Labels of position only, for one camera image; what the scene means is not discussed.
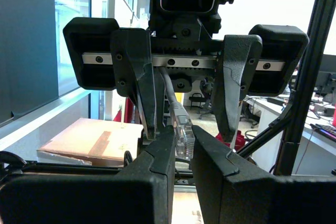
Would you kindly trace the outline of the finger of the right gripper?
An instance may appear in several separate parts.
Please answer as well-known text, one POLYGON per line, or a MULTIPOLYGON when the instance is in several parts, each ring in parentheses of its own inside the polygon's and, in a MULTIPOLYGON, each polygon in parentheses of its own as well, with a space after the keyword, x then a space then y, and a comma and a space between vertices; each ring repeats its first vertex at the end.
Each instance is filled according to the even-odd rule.
POLYGON ((226 35, 215 68, 212 109, 225 142, 232 142, 237 130, 240 101, 251 85, 262 52, 258 35, 226 35))

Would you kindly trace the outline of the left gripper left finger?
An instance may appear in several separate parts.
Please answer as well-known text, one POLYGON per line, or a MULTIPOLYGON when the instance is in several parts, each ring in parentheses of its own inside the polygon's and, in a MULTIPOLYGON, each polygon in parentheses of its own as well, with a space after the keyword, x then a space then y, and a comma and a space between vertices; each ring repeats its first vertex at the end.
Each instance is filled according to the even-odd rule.
POLYGON ((174 130, 126 167, 40 164, 1 152, 2 223, 170 223, 174 130))

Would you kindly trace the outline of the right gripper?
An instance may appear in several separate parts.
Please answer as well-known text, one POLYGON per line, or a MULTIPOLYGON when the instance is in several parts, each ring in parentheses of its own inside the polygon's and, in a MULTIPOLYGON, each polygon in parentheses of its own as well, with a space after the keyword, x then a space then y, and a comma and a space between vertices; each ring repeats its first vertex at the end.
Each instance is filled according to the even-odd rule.
MULTIPOLYGON (((159 38, 141 28, 122 28, 113 18, 73 18, 63 30, 78 84, 87 90, 117 90, 138 108, 148 139, 155 139, 154 69, 164 67, 176 92, 215 77, 222 40, 159 38)), ((248 35, 263 49, 246 95, 275 97, 285 89, 309 38, 295 26, 256 25, 248 35)))

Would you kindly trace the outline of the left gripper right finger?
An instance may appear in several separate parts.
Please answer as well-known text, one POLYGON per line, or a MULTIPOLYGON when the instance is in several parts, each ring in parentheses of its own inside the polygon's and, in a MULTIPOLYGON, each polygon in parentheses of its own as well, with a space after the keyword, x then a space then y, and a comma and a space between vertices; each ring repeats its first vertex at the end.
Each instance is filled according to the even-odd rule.
POLYGON ((201 127, 192 171, 205 223, 335 223, 335 177, 274 176, 201 127))

